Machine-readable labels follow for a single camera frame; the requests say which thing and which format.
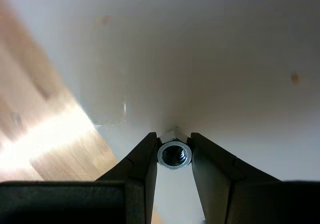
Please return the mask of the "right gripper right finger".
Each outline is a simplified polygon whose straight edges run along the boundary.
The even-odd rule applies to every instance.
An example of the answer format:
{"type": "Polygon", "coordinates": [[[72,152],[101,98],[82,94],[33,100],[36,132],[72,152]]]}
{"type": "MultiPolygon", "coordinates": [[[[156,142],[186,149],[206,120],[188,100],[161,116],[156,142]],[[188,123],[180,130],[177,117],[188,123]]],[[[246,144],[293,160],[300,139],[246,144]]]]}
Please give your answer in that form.
{"type": "Polygon", "coordinates": [[[281,181],[199,133],[190,140],[206,223],[319,223],[319,182],[281,181]]]}

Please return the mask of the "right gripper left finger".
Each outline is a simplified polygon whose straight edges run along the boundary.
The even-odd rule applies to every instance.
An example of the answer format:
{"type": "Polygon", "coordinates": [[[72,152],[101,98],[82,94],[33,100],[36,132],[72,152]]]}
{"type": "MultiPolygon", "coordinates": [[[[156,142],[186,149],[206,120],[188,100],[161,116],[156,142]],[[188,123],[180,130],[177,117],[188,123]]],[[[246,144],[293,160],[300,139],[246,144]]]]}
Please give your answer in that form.
{"type": "Polygon", "coordinates": [[[1,223],[150,223],[158,139],[149,133],[96,181],[7,181],[1,223]]]}

